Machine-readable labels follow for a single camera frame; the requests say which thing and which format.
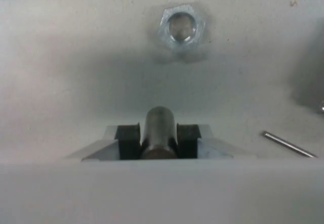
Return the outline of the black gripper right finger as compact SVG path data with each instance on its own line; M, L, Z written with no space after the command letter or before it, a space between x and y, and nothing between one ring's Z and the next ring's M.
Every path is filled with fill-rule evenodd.
M182 159L233 158L233 148L215 138L208 124L177 124L178 155Z

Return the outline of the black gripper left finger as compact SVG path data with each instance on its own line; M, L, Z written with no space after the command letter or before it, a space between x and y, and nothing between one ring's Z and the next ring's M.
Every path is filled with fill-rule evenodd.
M118 125L111 142L101 140L104 145L87 154L82 161L123 161L139 160L141 152L140 124Z

